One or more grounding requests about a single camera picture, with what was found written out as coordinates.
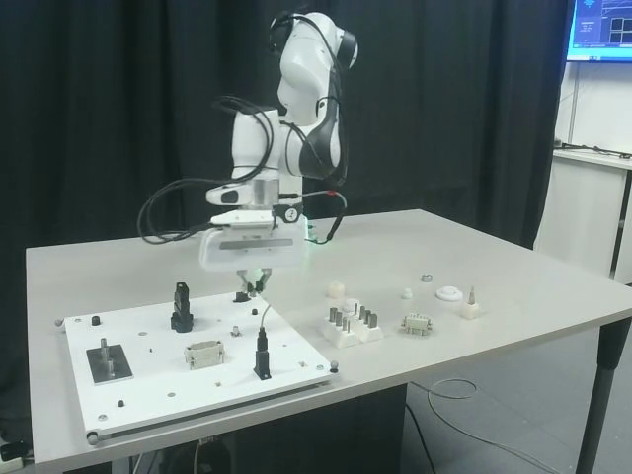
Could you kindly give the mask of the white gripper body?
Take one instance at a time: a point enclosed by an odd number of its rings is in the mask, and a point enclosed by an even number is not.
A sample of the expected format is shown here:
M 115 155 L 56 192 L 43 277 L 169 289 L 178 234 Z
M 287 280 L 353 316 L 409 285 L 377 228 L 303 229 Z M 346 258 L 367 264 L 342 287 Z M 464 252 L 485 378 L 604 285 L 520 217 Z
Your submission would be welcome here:
M 294 267 L 305 258 L 305 220 L 206 231 L 198 261 L 208 272 Z

